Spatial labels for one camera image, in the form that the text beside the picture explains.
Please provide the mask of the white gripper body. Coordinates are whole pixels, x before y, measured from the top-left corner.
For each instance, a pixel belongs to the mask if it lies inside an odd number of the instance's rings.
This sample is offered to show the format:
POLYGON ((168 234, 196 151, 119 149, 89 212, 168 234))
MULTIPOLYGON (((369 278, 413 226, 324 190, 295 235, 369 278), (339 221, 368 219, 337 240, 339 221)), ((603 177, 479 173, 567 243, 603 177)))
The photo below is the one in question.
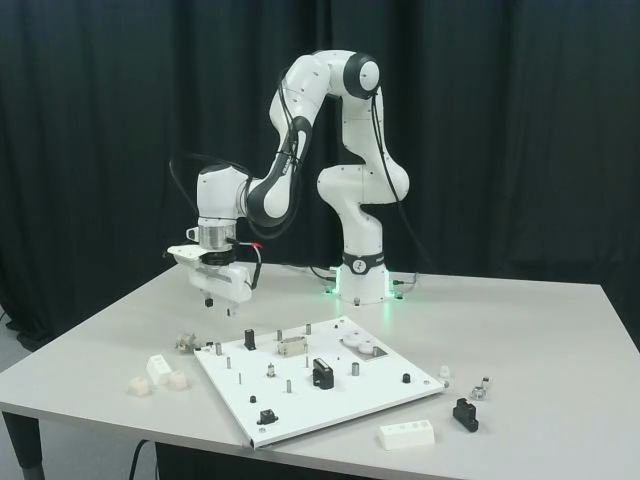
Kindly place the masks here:
POLYGON ((244 266, 201 267, 190 271, 188 278, 205 300, 240 304, 250 299, 250 275, 244 266))

